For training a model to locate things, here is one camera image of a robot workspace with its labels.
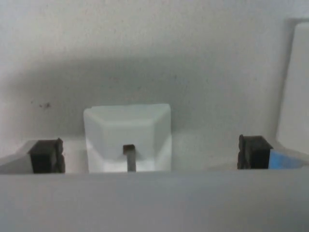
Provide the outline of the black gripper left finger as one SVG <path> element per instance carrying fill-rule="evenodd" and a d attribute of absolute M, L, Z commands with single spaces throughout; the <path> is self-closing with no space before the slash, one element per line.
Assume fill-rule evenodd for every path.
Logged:
<path fill-rule="evenodd" d="M 0 159 L 1 174 L 64 174 L 63 140 L 30 140 Z"/>

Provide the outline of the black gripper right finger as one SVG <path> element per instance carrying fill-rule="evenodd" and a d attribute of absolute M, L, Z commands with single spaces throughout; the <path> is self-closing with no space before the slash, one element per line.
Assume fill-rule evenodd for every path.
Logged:
<path fill-rule="evenodd" d="M 275 150 L 260 135 L 239 136 L 238 169 L 299 169 L 309 166 L 309 159 L 300 154 Z"/>

